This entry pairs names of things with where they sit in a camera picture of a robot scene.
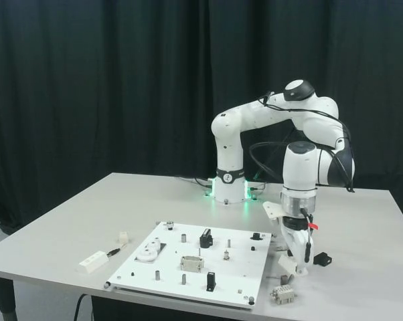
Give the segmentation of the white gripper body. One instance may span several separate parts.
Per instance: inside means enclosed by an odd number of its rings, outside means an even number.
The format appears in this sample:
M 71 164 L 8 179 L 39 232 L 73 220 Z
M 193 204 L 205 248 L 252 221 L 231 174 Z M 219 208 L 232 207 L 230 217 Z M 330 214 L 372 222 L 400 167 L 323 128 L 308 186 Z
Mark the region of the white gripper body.
M 297 263 L 297 268 L 308 268 L 313 263 L 313 240 L 308 229 L 294 230 L 281 227 L 282 235 Z

